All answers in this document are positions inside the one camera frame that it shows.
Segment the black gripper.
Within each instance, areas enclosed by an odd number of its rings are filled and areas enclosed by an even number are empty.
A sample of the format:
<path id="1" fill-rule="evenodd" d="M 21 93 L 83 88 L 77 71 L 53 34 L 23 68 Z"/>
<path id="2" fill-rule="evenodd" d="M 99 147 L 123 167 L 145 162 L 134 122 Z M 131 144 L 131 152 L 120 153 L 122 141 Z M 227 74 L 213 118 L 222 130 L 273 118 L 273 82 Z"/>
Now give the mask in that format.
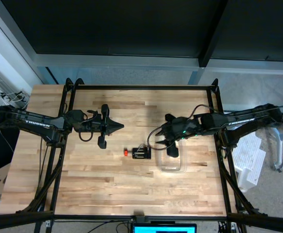
<path id="1" fill-rule="evenodd" d="M 155 136 L 164 136 L 157 138 L 156 144 L 166 144 L 167 155 L 170 157 L 179 156 L 176 141 L 199 135 L 203 131 L 197 119 L 187 119 L 182 116 L 174 117 L 171 114 L 166 114 L 165 120 L 166 123 L 155 130 Z"/>
<path id="2" fill-rule="evenodd" d="M 106 149 L 106 134 L 110 135 L 115 131 L 124 128 L 124 125 L 109 118 L 110 109 L 107 104 L 103 104 L 101 106 L 100 114 L 98 113 L 98 111 L 94 110 L 88 110 L 87 113 L 92 114 L 92 117 L 87 117 L 82 121 L 78 130 L 79 139 L 83 142 L 89 142 L 91 141 L 94 133 L 100 133 L 97 144 L 101 149 Z M 81 133 L 91 133 L 91 136 L 89 139 L 83 139 Z"/>

